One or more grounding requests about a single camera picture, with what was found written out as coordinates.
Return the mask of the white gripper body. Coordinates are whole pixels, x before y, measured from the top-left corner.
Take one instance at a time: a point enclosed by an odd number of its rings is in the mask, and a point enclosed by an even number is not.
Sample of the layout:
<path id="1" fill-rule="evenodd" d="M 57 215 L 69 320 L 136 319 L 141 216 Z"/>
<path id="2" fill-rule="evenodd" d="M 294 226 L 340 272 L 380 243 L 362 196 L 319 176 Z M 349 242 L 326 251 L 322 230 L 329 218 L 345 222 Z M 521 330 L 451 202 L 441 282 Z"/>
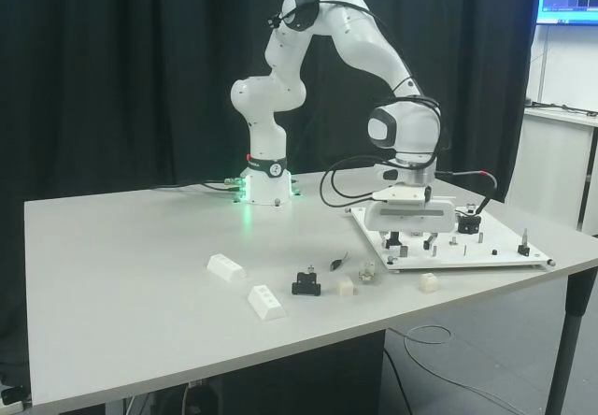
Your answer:
<path id="1" fill-rule="evenodd" d="M 365 227 L 379 232 L 448 233 L 454 229 L 454 211 L 447 200 L 424 207 L 376 202 L 365 211 Z"/>

